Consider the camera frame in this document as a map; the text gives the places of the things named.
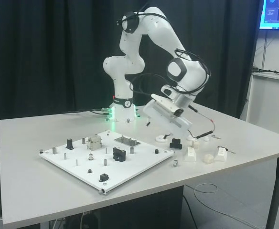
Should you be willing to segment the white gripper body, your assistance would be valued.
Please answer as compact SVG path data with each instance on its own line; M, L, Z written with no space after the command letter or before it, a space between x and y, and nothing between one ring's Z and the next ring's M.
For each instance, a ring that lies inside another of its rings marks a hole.
M143 108L150 122L156 124L177 138L187 138L190 134L188 130L192 123L182 115L177 117L174 112L180 108L172 102L166 100L165 104L155 100L150 100Z

